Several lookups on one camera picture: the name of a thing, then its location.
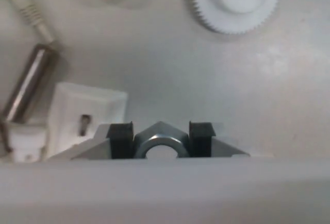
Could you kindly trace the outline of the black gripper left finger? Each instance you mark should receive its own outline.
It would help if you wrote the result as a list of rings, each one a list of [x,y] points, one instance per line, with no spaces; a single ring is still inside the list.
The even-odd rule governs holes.
[[[133,122],[100,125],[95,135],[73,148],[72,160],[116,160],[133,157]]]

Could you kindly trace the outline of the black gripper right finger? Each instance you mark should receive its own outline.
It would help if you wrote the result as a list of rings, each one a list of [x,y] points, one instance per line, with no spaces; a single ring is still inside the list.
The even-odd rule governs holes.
[[[191,157],[250,157],[247,151],[220,137],[220,123],[189,122]]]

